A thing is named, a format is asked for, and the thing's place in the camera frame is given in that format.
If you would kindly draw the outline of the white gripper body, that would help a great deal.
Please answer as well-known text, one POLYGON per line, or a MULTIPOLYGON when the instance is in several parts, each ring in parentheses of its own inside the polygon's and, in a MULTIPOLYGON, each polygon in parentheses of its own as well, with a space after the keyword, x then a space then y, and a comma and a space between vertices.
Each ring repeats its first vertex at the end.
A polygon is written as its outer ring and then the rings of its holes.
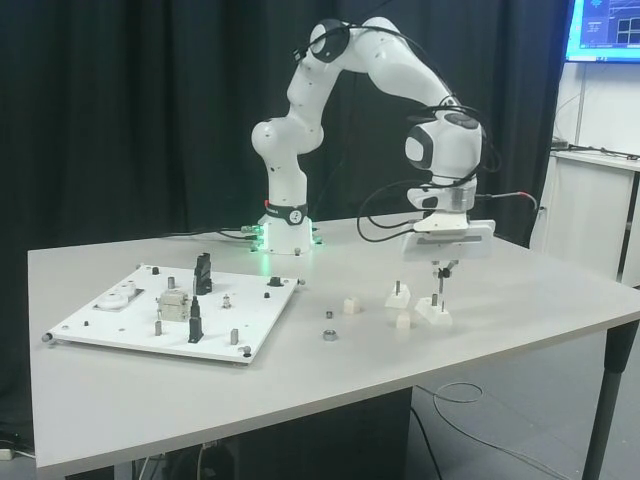
POLYGON ((411 232, 402 244, 402 258, 429 262, 487 258, 495 227, 494 220, 472 220, 464 231, 411 232))

